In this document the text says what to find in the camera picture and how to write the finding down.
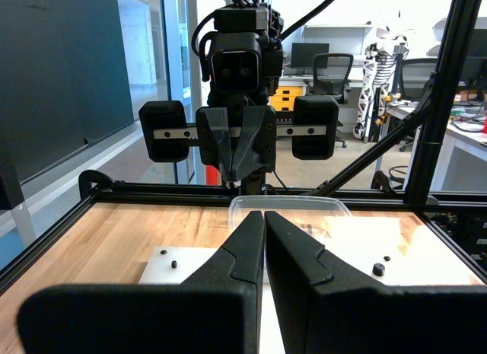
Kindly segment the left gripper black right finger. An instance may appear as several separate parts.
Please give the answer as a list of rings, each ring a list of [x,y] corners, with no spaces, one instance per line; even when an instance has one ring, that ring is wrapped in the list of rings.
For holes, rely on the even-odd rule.
[[[486,290],[388,286],[267,212],[266,268],[288,353],[484,353]]]

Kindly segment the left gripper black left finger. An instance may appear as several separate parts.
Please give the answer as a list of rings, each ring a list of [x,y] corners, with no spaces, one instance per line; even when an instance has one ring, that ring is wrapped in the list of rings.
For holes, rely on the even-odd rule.
[[[251,212],[178,285],[54,285],[27,298],[27,353],[256,353],[266,226]]]

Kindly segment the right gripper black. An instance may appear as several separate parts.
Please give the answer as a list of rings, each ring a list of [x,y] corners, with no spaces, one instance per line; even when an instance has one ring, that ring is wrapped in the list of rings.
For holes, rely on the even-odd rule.
[[[296,97],[291,111],[238,100],[227,107],[202,107],[189,123],[180,101],[164,100],[147,102],[139,116],[152,161],[182,161],[195,147],[202,163],[217,168],[224,182],[239,182],[253,172],[275,170],[279,138],[291,140],[297,159],[330,158],[338,113],[333,97],[307,95]]]

